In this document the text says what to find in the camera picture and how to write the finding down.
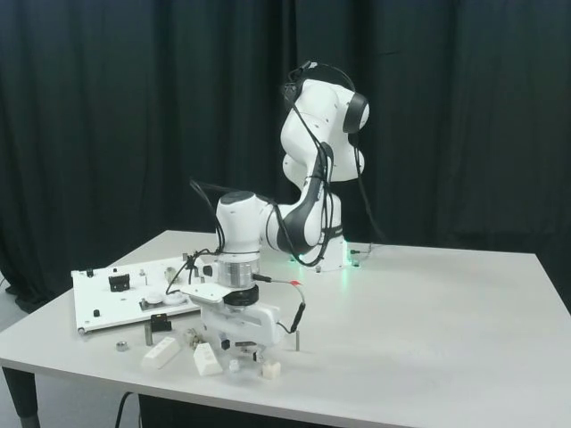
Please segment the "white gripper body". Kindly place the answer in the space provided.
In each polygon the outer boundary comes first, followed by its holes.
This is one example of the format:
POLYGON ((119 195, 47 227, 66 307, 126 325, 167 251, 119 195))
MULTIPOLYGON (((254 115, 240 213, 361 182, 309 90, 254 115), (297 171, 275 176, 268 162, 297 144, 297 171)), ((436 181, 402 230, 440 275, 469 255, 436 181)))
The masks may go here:
POLYGON ((282 340, 280 309, 276 306, 254 303, 242 310, 228 307, 201 307, 201 319, 209 334, 230 342, 254 342, 261 346, 275 346, 282 340))

